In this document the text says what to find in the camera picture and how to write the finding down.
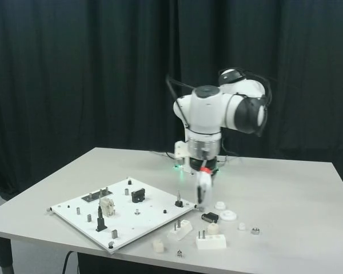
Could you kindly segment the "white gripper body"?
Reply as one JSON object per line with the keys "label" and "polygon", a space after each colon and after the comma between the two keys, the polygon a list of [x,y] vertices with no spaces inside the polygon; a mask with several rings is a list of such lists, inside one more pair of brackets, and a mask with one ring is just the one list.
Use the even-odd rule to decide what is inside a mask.
{"label": "white gripper body", "polygon": [[196,177],[197,204],[207,206],[212,199],[212,176],[207,172],[198,172]]}

